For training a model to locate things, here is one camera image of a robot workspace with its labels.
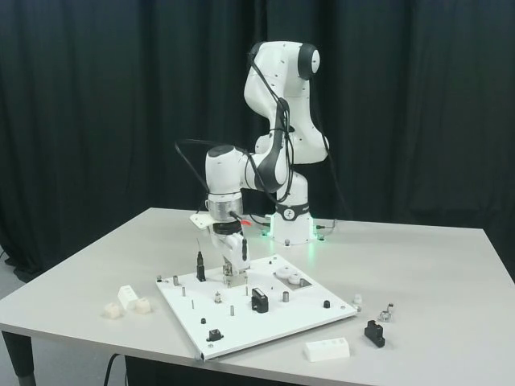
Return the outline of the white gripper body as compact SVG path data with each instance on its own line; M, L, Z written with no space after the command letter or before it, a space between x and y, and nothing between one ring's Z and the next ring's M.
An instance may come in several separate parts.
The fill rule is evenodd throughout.
M225 264L229 265L231 270L247 270L250 268L248 242L241 232L230 235L212 232L211 240L225 259Z

